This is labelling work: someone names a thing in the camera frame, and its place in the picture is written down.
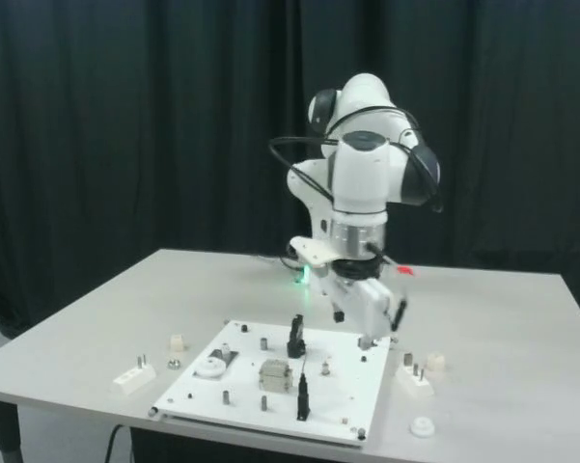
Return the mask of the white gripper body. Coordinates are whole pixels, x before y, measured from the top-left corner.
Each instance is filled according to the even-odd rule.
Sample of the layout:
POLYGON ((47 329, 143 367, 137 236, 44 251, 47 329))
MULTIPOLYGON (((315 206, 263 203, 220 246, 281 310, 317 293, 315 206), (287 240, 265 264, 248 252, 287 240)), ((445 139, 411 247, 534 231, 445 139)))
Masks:
POLYGON ((343 305, 345 321, 351 320, 364 337, 390 334, 392 292, 378 279, 354 281, 330 275, 320 284, 330 302, 335 299, 343 305))

